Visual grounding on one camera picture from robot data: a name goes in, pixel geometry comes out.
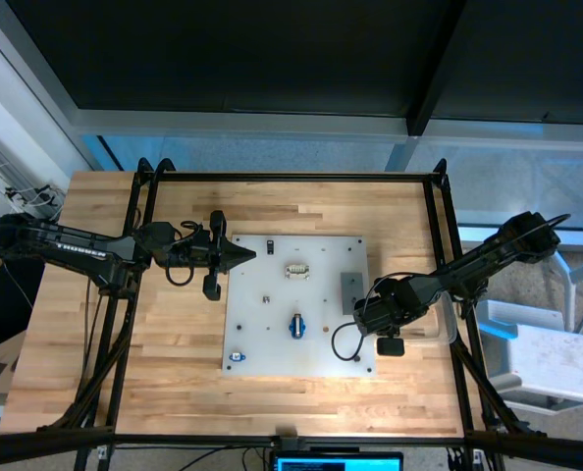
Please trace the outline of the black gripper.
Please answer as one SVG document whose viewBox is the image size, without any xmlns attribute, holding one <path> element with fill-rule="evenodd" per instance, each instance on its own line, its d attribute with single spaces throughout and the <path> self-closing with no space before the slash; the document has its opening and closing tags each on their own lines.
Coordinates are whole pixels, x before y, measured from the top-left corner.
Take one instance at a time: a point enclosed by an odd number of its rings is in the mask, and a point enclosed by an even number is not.
<svg viewBox="0 0 583 471">
<path fill-rule="evenodd" d="M 215 210 L 210 215 L 209 231 L 203 231 L 195 237 L 191 255 L 194 266 L 206 268 L 208 274 L 203 279 L 203 293 L 208 300 L 219 301 L 221 286 L 218 275 L 221 271 L 222 241 L 224 240 L 224 271 L 229 272 L 235 267 L 253 260 L 255 251 L 233 243 L 224 238 L 226 234 L 226 218 L 221 210 Z"/>
<path fill-rule="evenodd" d="M 422 316 L 422 306 L 387 292 L 357 301 L 352 316 L 364 337 L 397 337 L 401 327 Z"/>
</svg>

